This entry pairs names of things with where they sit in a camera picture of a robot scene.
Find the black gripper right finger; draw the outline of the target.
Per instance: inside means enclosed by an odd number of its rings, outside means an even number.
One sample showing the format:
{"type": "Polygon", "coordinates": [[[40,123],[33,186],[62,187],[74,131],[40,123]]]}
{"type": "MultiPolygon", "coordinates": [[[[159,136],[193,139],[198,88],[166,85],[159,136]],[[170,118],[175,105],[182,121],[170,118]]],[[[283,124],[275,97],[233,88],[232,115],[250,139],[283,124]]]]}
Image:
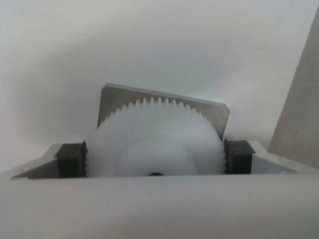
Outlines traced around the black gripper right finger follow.
{"type": "Polygon", "coordinates": [[[256,156],[246,140],[224,140],[226,174],[282,174],[295,170],[256,156]]]}

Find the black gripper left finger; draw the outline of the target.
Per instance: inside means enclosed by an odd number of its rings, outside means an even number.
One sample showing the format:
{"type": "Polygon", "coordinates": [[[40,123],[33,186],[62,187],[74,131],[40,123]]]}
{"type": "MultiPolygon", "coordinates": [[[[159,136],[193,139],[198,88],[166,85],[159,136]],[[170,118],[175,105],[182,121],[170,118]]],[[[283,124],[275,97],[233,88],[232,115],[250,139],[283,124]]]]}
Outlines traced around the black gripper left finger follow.
{"type": "Polygon", "coordinates": [[[11,178],[85,178],[85,141],[53,144],[40,158],[21,165],[11,172],[11,178]]]}

